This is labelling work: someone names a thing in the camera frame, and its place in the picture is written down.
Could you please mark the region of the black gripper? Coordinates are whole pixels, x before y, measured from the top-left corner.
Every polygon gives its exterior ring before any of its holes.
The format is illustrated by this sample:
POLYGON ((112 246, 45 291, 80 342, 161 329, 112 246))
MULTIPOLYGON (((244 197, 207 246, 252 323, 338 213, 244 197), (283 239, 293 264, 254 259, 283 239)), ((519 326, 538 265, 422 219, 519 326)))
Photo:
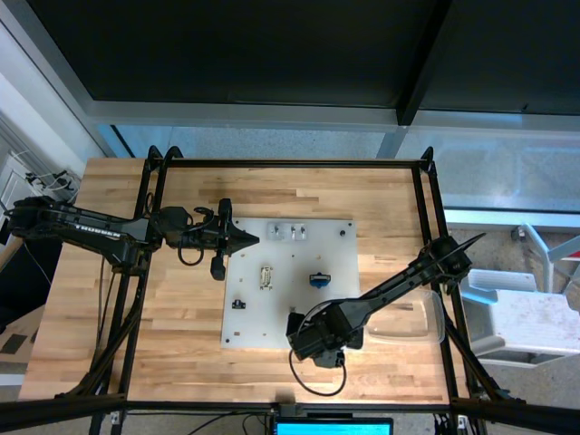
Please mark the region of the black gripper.
POLYGON ((194 225, 195 245, 199 250, 215 252, 211 259, 210 274, 215 280, 224 280, 225 257, 257 245, 259 239, 232 223, 232 202, 229 198, 222 198, 218 202, 217 212, 205 207, 195 207, 194 212, 203 216, 203 220, 194 225), (231 237, 241 240, 229 244, 231 237))
POLYGON ((340 307, 326 307, 309 320, 290 313, 289 344, 299 361, 312 358, 318 367, 337 368, 344 365, 344 348, 363 347, 363 329, 353 329, 340 307))

